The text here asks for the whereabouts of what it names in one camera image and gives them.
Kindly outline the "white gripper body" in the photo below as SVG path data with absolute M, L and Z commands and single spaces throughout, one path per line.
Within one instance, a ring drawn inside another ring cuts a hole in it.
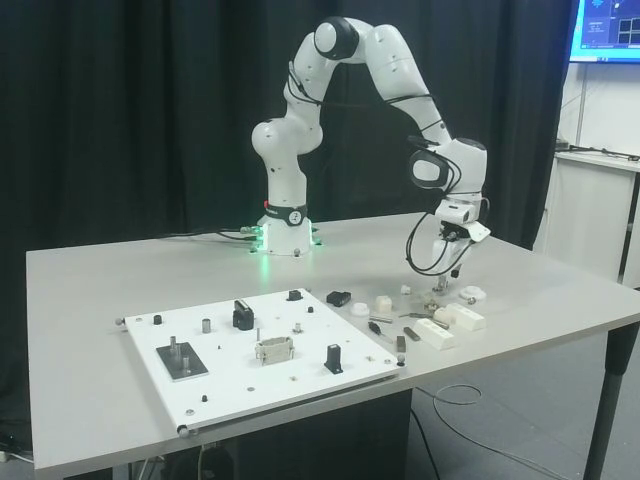
M 470 245 L 471 240 L 468 238 L 454 241 L 436 240 L 432 248 L 431 273 L 439 276 L 459 269 L 463 260 L 469 256 Z

